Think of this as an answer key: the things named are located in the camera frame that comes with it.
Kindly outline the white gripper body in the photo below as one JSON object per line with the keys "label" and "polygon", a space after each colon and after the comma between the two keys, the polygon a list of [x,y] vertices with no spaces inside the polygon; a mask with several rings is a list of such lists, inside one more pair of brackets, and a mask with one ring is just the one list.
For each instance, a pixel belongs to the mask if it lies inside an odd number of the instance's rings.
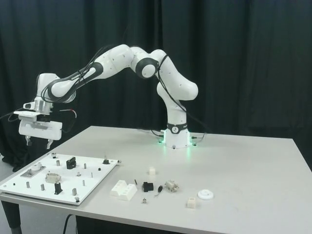
{"label": "white gripper body", "polygon": [[23,136],[60,140],[62,135],[62,123],[56,121],[28,122],[22,120],[19,124],[19,133]]}

